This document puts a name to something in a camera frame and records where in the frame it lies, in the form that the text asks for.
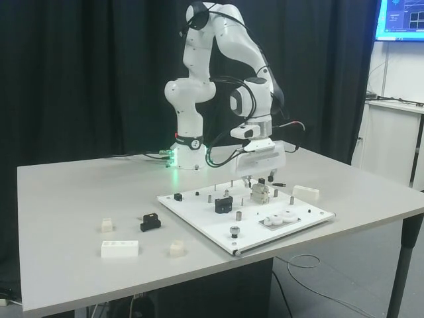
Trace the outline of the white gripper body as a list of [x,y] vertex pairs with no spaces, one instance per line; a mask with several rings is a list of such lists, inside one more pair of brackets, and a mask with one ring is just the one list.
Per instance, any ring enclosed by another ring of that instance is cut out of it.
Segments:
[[251,176],[286,165],[284,142],[281,140],[251,140],[236,158],[235,174]]

